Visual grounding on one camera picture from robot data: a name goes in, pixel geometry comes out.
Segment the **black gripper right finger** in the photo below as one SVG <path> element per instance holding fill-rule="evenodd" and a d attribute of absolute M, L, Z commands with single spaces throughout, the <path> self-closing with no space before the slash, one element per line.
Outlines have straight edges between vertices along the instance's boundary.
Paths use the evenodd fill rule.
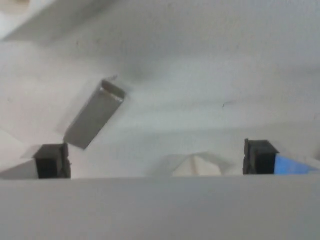
<path fill-rule="evenodd" d="M 244 140 L 244 175 L 309 175 L 320 173 L 320 162 L 278 151 L 268 140 Z"/>

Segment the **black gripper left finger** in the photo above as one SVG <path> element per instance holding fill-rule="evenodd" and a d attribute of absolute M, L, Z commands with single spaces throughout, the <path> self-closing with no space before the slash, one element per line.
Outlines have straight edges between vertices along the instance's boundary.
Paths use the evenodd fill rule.
<path fill-rule="evenodd" d="M 13 163 L 0 167 L 1 179 L 70 179 L 66 143 L 33 145 Z"/>

